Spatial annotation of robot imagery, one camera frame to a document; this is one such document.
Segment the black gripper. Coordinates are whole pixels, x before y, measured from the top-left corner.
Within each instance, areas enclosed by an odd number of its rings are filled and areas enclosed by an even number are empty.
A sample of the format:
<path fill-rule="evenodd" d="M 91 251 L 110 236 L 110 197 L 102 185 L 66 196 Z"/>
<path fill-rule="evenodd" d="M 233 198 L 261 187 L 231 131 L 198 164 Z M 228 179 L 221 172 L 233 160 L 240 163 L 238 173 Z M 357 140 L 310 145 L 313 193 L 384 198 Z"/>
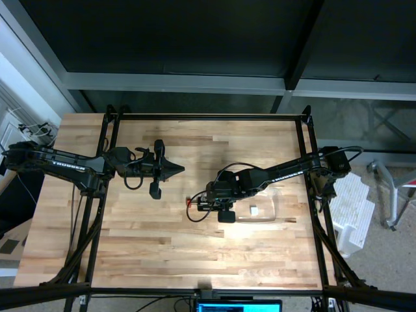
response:
<path fill-rule="evenodd" d="M 206 186 L 206 202 L 218 212 L 220 223 L 235 223 L 235 211 L 231 211 L 239 188 L 236 180 L 209 182 Z"/>
<path fill-rule="evenodd" d="M 163 169 L 163 157 L 165 153 L 165 145 L 161 139 L 154 142 L 153 153 L 149 149 L 136 148 L 136 151 L 142 153 L 142 157 L 137 159 L 139 165 L 140 176 L 150 177 L 153 181 L 149 185 L 149 194 L 154 200 L 161 199 L 161 189 L 159 183 L 163 181 L 162 169 Z M 185 167 L 175 164 L 168 159 L 164 158 L 164 167 L 166 169 L 164 173 L 164 180 L 168 180 L 171 177 L 180 174 L 185 171 Z"/>

